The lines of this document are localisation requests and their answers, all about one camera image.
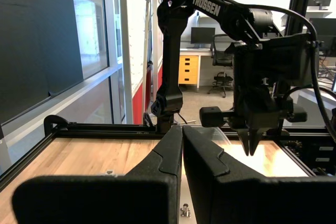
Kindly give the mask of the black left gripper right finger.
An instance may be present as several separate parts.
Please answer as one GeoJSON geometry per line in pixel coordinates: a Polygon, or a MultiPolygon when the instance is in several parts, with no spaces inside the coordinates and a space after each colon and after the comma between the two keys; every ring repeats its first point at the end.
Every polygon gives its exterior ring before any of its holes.
{"type": "Polygon", "coordinates": [[[333,177],[266,177],[192,127],[182,131],[198,223],[335,223],[333,177]]]}

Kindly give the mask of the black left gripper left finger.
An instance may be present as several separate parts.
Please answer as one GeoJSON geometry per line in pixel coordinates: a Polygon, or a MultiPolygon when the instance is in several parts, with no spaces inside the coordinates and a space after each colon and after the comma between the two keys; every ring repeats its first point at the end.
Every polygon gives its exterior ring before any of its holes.
{"type": "Polygon", "coordinates": [[[178,223],[182,129],[123,176],[39,176],[12,196],[18,223],[178,223]]]}

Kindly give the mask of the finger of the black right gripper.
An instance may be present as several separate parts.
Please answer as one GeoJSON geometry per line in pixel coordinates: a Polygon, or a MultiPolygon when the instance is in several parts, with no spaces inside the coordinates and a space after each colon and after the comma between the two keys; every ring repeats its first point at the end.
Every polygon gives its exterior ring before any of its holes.
{"type": "Polygon", "coordinates": [[[238,129],[238,138],[242,144],[246,156],[249,155],[249,130],[248,129],[238,129]]]}

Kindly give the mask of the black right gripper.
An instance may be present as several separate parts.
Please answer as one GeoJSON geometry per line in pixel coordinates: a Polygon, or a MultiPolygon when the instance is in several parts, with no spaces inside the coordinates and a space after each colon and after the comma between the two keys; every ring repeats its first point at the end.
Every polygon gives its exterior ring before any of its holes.
{"type": "MultiPolygon", "coordinates": [[[[311,84],[310,55],[307,34],[262,40],[259,44],[233,42],[224,51],[233,68],[233,108],[200,109],[204,127],[277,127],[279,120],[292,113],[284,93],[272,97],[269,86],[283,81],[291,86],[311,84]]],[[[263,129],[249,130],[249,153],[254,155],[263,129]]]]}

